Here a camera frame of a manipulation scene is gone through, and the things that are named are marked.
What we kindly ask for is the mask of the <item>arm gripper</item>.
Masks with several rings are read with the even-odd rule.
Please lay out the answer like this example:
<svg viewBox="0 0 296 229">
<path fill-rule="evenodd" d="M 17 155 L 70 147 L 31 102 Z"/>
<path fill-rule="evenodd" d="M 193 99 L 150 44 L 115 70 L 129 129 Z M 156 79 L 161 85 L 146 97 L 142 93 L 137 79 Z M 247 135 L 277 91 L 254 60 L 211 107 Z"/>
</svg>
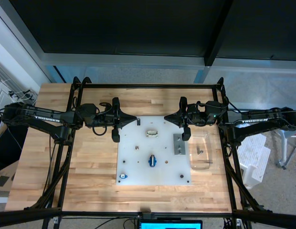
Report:
<svg viewBox="0 0 296 229">
<path fill-rule="evenodd" d="M 119 143 L 119 126 L 120 129 L 123 129 L 124 126 L 136 121 L 136 116 L 126 114 L 122 110 L 120 110 L 120 102 L 118 97 L 114 97 L 112 99 L 112 104 L 108 102 L 101 102 L 100 105 L 105 108 L 105 110 L 101 114 L 102 127 L 107 128 L 109 126 L 112 126 L 112 140 L 115 143 Z"/>
<path fill-rule="evenodd" d="M 183 127 L 182 140 L 188 141 L 191 137 L 191 130 L 189 125 L 194 125 L 197 127 L 205 126 L 205 120 L 203 113 L 199 111 L 198 104 L 188 104 L 186 97 L 180 98 L 180 109 L 177 112 L 167 115 L 164 120 L 172 123 L 179 128 Z"/>
</svg>

